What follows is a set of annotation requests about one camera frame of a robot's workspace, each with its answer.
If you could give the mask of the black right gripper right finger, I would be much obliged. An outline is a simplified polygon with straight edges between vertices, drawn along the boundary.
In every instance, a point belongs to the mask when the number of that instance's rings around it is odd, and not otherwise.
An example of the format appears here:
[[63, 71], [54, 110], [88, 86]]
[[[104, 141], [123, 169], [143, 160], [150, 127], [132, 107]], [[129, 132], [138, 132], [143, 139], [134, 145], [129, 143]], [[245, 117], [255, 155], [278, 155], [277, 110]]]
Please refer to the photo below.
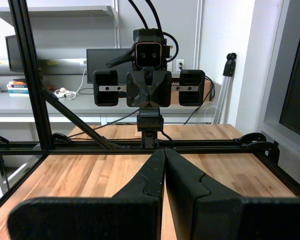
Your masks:
[[300, 240], [300, 197], [244, 197], [172, 149], [166, 189], [179, 240]]

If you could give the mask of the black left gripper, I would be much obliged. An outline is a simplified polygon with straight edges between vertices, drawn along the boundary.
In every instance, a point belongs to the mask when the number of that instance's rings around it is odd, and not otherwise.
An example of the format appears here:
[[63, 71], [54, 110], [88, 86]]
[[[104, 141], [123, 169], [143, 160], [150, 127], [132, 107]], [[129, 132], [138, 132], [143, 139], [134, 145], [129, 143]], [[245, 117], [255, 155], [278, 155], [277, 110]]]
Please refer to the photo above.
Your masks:
[[178, 104], [198, 107], [204, 101], [205, 73], [202, 70], [182, 70], [177, 84], [170, 71], [141, 70], [126, 74], [125, 85], [119, 85], [115, 70], [93, 73], [94, 103], [99, 107], [113, 107], [125, 93], [129, 107], [169, 107], [172, 92], [178, 92]]

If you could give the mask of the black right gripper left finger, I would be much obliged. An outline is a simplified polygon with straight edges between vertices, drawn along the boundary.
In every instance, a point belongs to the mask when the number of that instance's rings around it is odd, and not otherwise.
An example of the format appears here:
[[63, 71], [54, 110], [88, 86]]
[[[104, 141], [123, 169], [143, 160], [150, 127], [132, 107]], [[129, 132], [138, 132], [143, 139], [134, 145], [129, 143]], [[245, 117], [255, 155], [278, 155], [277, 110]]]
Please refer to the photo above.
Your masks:
[[156, 150], [112, 197], [37, 197], [7, 219], [12, 240], [158, 240], [165, 152]]

